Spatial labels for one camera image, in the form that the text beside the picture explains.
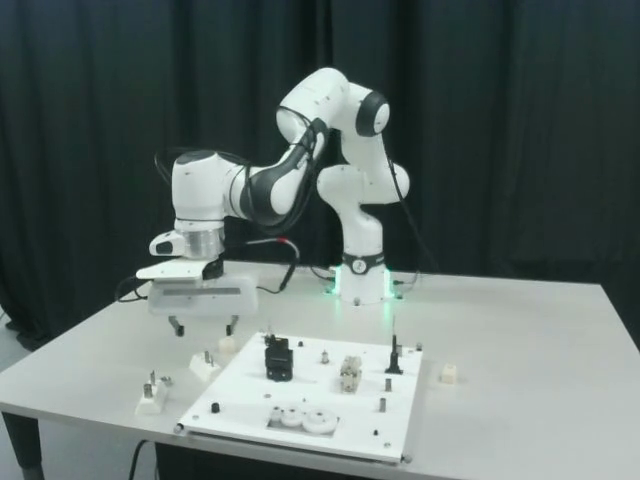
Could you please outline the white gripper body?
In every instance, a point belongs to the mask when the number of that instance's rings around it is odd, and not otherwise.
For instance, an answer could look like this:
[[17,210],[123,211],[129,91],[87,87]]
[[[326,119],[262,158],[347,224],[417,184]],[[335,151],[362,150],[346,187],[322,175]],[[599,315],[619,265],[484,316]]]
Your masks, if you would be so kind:
[[148,294],[154,315],[213,317],[249,315],[257,311],[256,280],[222,276],[206,281],[153,281]]

